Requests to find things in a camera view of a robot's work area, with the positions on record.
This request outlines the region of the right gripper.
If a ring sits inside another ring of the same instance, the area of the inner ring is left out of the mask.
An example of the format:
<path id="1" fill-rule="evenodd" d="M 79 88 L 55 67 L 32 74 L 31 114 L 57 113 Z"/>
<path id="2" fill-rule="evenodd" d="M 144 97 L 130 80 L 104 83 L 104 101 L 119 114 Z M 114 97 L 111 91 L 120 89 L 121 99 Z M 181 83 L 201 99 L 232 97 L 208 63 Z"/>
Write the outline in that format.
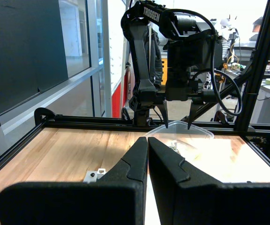
<path id="1" fill-rule="evenodd" d="M 157 93 L 157 97 L 164 100 L 163 103 L 158 104 L 157 107 L 161 112 L 166 128 L 168 128 L 169 123 L 166 100 L 192 100 L 187 122 L 188 130 L 194 121 L 197 110 L 201 107 L 201 103 L 217 102 L 217 96 L 219 95 L 218 91 L 214 89 L 204 90 L 199 88 L 200 80 L 197 79 L 197 77 L 203 73 L 210 73 L 211 75 L 214 75 L 215 70 L 207 68 L 196 72 L 194 75 L 191 75 L 190 71 L 185 71 L 184 73 L 174 73 L 172 71 L 169 72 L 169 76 L 165 84 L 165 90 Z"/>

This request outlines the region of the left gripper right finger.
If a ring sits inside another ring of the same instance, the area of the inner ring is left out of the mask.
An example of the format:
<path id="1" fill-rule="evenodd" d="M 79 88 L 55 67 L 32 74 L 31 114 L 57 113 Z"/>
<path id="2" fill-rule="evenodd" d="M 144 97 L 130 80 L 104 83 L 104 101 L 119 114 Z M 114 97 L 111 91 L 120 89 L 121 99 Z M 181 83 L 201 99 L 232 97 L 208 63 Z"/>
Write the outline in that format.
<path id="1" fill-rule="evenodd" d="M 163 225 L 270 225 L 270 183 L 223 183 L 150 137 L 149 173 Z"/>

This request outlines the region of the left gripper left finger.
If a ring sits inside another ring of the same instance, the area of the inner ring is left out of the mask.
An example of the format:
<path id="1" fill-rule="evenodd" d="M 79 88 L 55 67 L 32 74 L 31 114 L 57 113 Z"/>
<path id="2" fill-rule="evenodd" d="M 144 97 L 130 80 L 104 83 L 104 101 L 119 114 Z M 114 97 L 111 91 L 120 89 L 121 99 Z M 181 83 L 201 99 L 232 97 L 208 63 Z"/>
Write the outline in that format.
<path id="1" fill-rule="evenodd" d="M 142 225 L 148 143 L 140 137 L 102 178 L 21 182 L 0 192 L 2 225 Z"/>

